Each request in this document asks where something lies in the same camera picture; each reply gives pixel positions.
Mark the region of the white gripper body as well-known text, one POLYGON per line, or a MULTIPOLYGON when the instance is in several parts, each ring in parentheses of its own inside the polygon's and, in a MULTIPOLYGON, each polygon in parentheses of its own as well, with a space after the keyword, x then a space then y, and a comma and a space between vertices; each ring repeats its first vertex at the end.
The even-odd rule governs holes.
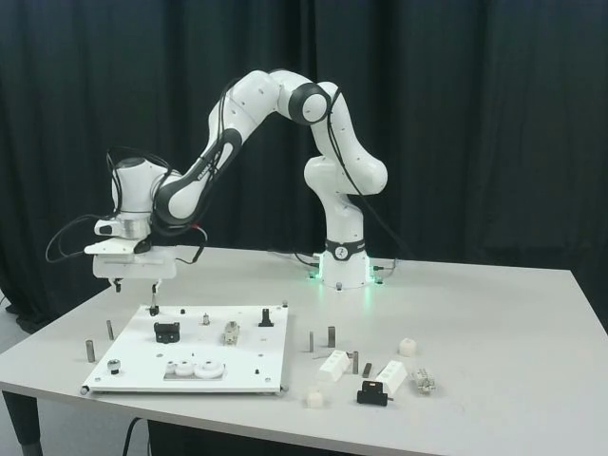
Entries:
POLYGON ((93 274, 107 279, 171 279, 177 274, 171 256, 145 254, 141 256, 95 256, 93 274))

